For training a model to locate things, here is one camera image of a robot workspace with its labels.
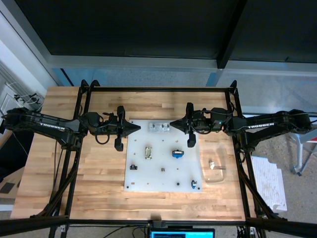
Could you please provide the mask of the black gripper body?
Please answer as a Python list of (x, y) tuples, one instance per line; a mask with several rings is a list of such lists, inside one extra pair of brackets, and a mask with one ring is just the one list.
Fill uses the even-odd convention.
[(114, 113), (103, 113), (103, 115), (108, 116), (108, 120), (105, 122), (105, 127), (103, 129), (103, 133), (109, 137), (111, 135), (116, 135), (117, 138), (114, 140), (114, 147), (117, 151), (123, 151), (123, 120), (125, 119), (125, 109), (123, 106), (119, 106), (117, 108), (117, 115)]
[(192, 103), (186, 105), (186, 124), (188, 126), (189, 139), (187, 140), (188, 148), (196, 145), (196, 135), (206, 135), (211, 132), (211, 120), (204, 116), (206, 110), (194, 110)]

